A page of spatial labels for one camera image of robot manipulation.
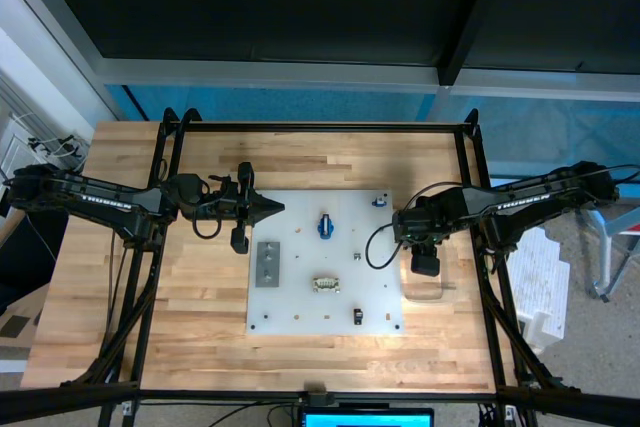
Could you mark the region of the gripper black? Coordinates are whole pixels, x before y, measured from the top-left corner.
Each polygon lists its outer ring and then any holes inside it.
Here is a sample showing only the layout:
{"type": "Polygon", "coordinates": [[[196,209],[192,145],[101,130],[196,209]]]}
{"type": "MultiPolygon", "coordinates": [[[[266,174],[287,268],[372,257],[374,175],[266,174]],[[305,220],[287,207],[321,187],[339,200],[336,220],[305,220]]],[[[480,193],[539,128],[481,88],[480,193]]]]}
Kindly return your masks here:
{"type": "Polygon", "coordinates": [[[252,190],[254,171],[250,162],[238,165],[236,181],[230,176],[213,175],[212,179],[220,183],[213,207],[215,219],[219,223],[228,220],[236,222],[231,230],[230,245],[235,253],[247,253],[249,240],[246,228],[283,212],[284,204],[252,190]]]}
{"type": "Polygon", "coordinates": [[[441,271],[437,247],[441,243],[440,237],[414,240],[411,246],[411,272],[417,275],[437,277],[441,271]]]}

